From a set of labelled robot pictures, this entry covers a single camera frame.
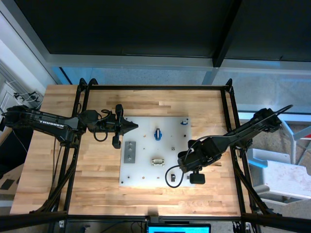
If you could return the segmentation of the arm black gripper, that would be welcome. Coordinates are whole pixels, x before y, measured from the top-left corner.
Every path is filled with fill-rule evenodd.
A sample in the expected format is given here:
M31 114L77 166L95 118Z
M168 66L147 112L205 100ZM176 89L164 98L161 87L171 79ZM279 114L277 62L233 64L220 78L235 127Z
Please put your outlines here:
M188 141L188 150L178 154L178 165L183 173L192 172L190 174L191 184L205 184L204 174L199 172L203 167L207 167L214 163L211 154L211 138L204 140Z
M107 109L102 109L101 113L106 114L106 116L101 116L101 118L96 121L93 131L94 139L98 142L104 142L108 138L109 133L114 133L115 135L112 137L112 146L115 149L120 149L120 135L126 134L127 132L138 128L138 125L133 123L132 121L128 121L127 119L122 118L123 107L121 104L116 105L114 114L112 113L112 111ZM105 138L98 139L96 133L105 133Z

